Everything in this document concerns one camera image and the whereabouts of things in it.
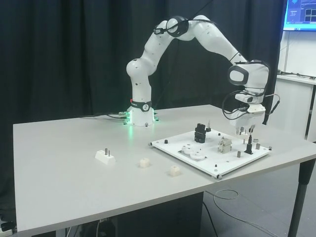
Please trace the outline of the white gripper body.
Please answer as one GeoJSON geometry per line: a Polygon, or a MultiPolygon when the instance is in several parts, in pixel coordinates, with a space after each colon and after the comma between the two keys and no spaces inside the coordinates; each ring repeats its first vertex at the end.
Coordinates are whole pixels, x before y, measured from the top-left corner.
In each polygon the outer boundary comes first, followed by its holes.
{"type": "Polygon", "coordinates": [[[251,126],[257,126],[261,124],[264,120],[264,112],[258,113],[246,113],[241,111],[236,111],[233,114],[228,115],[230,124],[235,128],[249,128],[251,126]]]}

